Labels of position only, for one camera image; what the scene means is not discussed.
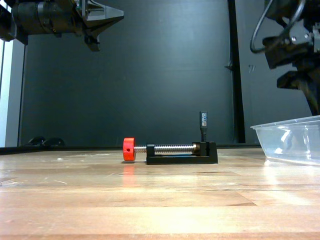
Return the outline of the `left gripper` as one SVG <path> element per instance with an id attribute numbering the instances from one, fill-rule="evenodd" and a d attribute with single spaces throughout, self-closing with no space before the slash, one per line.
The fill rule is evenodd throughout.
<path id="1" fill-rule="evenodd" d="M 92 52 L 100 50 L 99 34 L 124 18 L 120 9 L 94 0 L 75 0 L 76 25 L 81 28 L 84 42 Z M 118 16 L 102 19 L 101 16 Z"/>

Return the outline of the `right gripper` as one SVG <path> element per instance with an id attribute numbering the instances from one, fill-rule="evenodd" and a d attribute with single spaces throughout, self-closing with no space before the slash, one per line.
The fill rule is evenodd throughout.
<path id="1" fill-rule="evenodd" d="M 296 71 L 288 71 L 278 78 L 277 87 L 299 89 L 305 93 L 320 92 L 320 57 L 297 56 L 288 60 Z"/>

